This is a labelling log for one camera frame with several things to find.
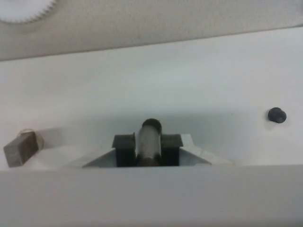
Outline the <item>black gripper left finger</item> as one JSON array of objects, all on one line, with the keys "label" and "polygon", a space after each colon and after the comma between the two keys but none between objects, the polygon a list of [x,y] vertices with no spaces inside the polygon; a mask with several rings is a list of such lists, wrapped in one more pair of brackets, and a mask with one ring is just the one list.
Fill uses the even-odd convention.
[{"label": "black gripper left finger", "polygon": [[115,135],[112,143],[112,149],[103,155],[97,154],[97,157],[94,157],[83,167],[133,167],[136,160],[135,149],[136,142],[134,133]]}]

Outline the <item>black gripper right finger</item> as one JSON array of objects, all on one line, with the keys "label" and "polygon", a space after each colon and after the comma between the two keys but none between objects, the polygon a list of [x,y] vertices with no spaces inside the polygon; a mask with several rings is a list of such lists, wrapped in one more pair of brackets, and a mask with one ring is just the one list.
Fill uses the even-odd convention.
[{"label": "black gripper right finger", "polygon": [[196,166],[211,165],[210,162],[187,151],[183,147],[180,134],[161,135],[162,166]]}]

